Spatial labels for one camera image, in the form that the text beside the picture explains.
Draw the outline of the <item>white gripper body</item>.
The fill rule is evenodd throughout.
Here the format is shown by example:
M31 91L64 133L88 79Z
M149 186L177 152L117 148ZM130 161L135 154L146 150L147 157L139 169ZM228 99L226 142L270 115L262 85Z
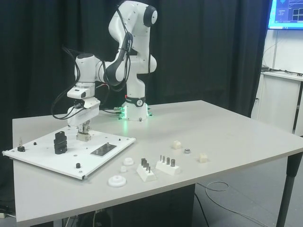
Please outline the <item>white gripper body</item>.
M78 126L90 121L99 114L99 102L93 102L90 108L84 107L84 101L75 101L73 106L68 109L67 124L69 126Z

